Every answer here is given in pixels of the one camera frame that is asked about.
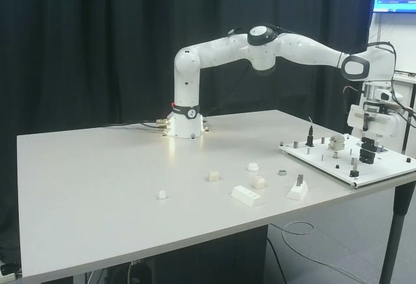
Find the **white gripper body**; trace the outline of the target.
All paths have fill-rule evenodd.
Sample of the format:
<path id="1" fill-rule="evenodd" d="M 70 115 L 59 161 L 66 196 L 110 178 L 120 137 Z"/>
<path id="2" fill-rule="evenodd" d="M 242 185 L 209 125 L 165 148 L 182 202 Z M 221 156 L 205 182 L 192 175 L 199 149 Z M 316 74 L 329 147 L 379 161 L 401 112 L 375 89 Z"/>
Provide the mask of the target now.
<path id="1" fill-rule="evenodd" d="M 351 105 L 347 124 L 356 137 L 392 137 L 396 135 L 396 114 L 385 103 Z"/>

